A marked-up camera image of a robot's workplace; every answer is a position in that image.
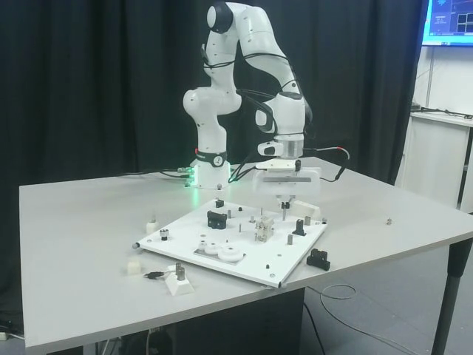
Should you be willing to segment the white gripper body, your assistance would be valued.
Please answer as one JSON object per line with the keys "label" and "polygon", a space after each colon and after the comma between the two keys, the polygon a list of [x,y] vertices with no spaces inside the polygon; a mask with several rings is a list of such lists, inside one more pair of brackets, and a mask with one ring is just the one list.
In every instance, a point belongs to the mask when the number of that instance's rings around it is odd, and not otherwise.
{"label": "white gripper body", "polygon": [[321,169],[305,167],[298,172],[258,171],[252,177],[253,190],[261,195],[316,196],[321,189]]}

